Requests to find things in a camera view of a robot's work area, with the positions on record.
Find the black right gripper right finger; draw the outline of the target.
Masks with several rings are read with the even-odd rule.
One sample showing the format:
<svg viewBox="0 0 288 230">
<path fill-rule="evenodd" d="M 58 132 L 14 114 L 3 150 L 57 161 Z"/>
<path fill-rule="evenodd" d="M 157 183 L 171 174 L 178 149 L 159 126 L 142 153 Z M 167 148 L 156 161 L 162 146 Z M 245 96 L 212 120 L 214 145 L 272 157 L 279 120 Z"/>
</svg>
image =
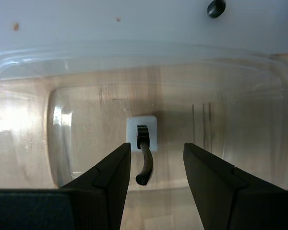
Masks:
<svg viewBox="0 0 288 230">
<path fill-rule="evenodd" d="M 183 161 L 206 230 L 288 230 L 288 190 L 249 174 L 193 143 Z"/>
</svg>

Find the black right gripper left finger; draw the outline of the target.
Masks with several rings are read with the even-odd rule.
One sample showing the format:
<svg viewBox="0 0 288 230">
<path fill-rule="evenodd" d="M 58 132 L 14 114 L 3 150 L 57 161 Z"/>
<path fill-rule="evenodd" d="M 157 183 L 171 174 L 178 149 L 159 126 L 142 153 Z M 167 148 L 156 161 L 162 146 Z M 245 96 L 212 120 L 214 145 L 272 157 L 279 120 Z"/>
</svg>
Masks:
<svg viewBox="0 0 288 230">
<path fill-rule="evenodd" d="M 0 189 L 0 230 L 118 230 L 131 170 L 124 143 L 58 189 Z"/>
</svg>

